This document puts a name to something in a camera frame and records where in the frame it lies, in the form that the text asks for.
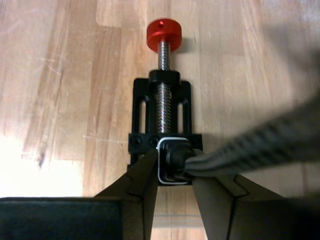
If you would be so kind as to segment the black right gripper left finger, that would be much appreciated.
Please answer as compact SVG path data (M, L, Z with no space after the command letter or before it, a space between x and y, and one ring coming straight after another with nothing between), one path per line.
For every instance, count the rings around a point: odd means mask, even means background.
M3 197L3 240L148 240L158 189L150 151L93 197Z

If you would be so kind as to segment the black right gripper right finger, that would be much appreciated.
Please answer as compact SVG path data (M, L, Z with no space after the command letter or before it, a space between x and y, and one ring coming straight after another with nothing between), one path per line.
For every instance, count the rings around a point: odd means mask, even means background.
M318 240L320 195L283 197L232 175L195 177L192 187L210 240Z

